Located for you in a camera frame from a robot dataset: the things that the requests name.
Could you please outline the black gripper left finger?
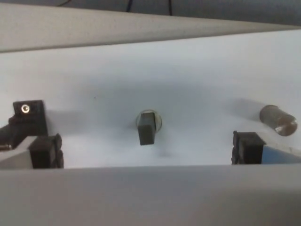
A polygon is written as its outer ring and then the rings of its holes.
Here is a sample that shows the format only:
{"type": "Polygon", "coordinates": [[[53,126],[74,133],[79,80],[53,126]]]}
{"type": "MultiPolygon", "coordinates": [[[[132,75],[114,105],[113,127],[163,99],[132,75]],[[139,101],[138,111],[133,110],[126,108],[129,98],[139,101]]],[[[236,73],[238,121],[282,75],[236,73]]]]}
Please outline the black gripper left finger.
{"type": "Polygon", "coordinates": [[[63,169],[62,137],[31,136],[17,145],[0,146],[1,169],[63,169]]]}

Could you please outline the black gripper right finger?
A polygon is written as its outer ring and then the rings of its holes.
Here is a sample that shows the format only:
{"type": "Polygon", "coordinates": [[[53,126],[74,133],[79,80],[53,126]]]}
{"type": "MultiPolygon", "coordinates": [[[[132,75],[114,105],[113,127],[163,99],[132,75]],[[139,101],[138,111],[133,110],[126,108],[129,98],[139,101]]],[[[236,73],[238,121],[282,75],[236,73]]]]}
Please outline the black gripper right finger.
{"type": "Polygon", "coordinates": [[[233,132],[231,162],[237,164],[299,164],[301,151],[281,145],[263,133],[233,132]]]}

